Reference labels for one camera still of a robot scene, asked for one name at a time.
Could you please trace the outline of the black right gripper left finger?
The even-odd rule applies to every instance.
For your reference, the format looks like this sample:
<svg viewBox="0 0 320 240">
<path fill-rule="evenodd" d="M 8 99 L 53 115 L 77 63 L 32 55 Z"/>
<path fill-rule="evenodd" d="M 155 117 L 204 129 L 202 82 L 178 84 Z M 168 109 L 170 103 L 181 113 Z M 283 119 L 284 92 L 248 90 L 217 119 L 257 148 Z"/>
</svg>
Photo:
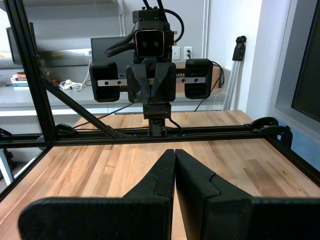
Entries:
<svg viewBox="0 0 320 240">
<path fill-rule="evenodd" d="M 123 197 L 47 197 L 19 215 L 23 240 L 169 240 L 175 151 L 166 150 Z"/>
</svg>

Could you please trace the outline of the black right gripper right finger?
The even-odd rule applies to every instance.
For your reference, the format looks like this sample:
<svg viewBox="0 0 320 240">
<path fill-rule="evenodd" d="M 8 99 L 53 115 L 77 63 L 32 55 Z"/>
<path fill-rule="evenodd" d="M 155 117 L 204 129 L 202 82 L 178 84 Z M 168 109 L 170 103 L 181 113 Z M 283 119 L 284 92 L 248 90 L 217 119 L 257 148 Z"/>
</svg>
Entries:
<svg viewBox="0 0 320 240">
<path fill-rule="evenodd" d="M 189 240 L 317 240 L 318 198 L 254 197 L 182 149 L 176 190 Z"/>
</svg>

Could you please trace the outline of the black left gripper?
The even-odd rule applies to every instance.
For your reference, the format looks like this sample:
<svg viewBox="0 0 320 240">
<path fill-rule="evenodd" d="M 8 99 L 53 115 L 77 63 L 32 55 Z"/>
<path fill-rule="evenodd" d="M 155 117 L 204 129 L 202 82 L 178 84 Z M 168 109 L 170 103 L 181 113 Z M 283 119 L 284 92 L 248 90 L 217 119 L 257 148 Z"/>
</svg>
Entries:
<svg viewBox="0 0 320 240">
<path fill-rule="evenodd" d="M 151 104 L 173 102 L 177 86 L 183 86 L 188 99 L 206 99 L 211 94 L 213 63 L 209 59 L 188 59 L 183 68 L 172 62 L 148 59 L 130 64 L 123 78 L 115 62 L 91 64 L 89 74 L 94 99 L 116 102 L 126 92 L 131 103 Z"/>
</svg>

